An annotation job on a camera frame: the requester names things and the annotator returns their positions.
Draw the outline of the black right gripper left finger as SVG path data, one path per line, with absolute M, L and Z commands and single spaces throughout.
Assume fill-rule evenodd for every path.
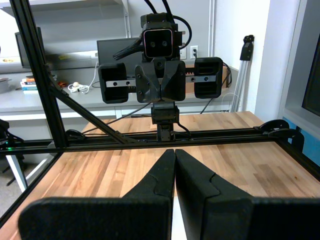
M 19 215 L 23 240 L 169 240 L 175 152 L 166 150 L 121 198 L 48 197 Z

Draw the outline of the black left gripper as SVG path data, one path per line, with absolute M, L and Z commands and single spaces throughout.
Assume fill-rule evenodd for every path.
M 106 104 L 127 102 L 136 93 L 139 103 L 183 101 L 186 84 L 193 85 L 198 99 L 221 95 L 223 61 L 219 57 L 199 57 L 193 67 L 183 61 L 155 58 L 135 66 L 134 77 L 127 76 L 124 63 L 103 64 L 98 68 L 102 99 Z

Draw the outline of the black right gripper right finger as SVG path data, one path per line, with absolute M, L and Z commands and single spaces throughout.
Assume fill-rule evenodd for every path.
M 182 149 L 176 189 L 189 240 L 317 240 L 317 198 L 254 197 Z

